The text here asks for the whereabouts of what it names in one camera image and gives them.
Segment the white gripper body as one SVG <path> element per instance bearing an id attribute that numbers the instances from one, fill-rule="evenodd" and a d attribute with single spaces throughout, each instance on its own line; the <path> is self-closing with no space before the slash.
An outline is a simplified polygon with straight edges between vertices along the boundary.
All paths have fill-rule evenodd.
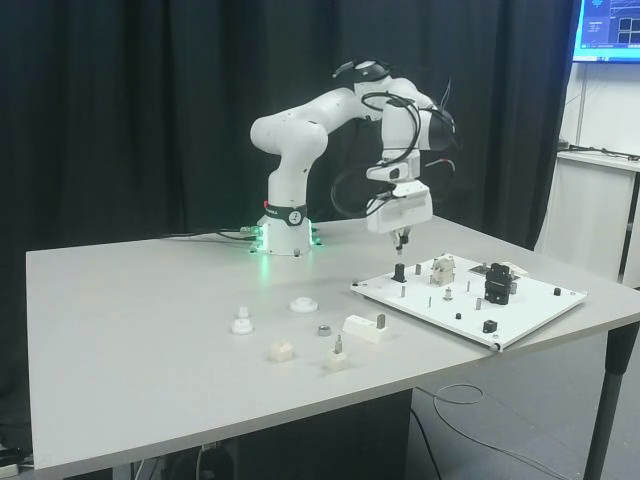
<path id="1" fill-rule="evenodd" d="M 367 229 L 378 234 L 402 232 L 431 218 L 431 191 L 421 181 L 395 184 L 390 193 L 378 195 L 366 209 Z"/>

